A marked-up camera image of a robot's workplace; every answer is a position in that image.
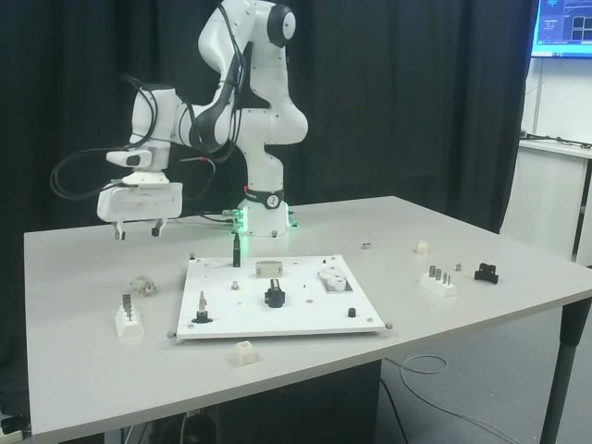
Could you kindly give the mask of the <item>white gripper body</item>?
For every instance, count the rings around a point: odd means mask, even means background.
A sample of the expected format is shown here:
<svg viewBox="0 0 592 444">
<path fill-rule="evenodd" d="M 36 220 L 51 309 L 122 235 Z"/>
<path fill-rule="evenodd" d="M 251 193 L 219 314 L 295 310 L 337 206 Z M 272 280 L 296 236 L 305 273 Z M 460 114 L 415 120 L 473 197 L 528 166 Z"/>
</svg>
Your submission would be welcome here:
<svg viewBox="0 0 592 444">
<path fill-rule="evenodd" d="M 99 194 L 96 213 L 104 222 L 176 218 L 182 210 L 183 185 L 116 186 Z"/>
</svg>

